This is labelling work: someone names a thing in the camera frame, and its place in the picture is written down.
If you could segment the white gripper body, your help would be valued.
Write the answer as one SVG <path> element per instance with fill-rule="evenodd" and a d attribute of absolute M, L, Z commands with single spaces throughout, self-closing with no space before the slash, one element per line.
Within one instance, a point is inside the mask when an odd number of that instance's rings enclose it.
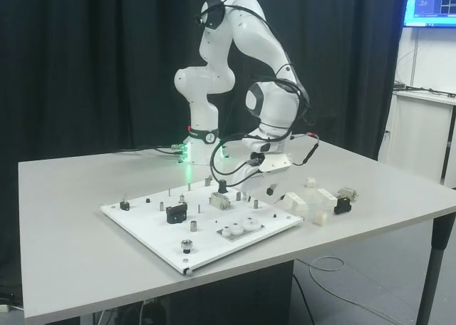
<path fill-rule="evenodd" d="M 272 172 L 257 172 L 258 167 L 246 165 L 233 175 L 233 183 L 238 183 L 234 188 L 244 194 L 252 194 L 255 190 L 266 193 L 267 190 L 275 191 L 279 183 L 286 176 L 286 169 Z"/>

